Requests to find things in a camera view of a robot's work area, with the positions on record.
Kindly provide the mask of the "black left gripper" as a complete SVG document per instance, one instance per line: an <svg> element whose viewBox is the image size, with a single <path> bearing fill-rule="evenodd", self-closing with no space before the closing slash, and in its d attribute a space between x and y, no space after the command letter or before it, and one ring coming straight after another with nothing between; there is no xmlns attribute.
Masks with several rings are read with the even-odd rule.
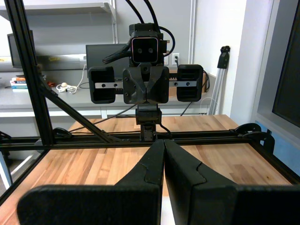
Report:
<svg viewBox="0 0 300 225"><path fill-rule="evenodd" d="M203 67L179 65L175 74L168 67L143 65L123 70L122 80L116 81L113 67L91 67L88 70L90 96L95 104L115 101L121 89L126 104L165 104L169 88L176 88L180 102L197 102L202 96Z"/></svg>

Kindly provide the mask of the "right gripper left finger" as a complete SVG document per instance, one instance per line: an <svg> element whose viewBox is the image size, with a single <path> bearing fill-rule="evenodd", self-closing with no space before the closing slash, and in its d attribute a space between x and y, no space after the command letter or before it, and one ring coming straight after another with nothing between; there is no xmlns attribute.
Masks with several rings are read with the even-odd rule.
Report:
<svg viewBox="0 0 300 225"><path fill-rule="evenodd" d="M45 185L17 204L22 225L158 225L165 144L155 141L115 185Z"/></svg>

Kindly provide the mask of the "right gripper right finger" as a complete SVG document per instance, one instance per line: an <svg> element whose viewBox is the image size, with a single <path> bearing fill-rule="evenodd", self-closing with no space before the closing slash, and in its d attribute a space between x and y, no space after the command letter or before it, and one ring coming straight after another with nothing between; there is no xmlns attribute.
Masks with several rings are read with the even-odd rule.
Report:
<svg viewBox="0 0 300 225"><path fill-rule="evenodd" d="M239 185L173 141L165 141L165 178L178 225L297 225L300 187Z"/></svg>

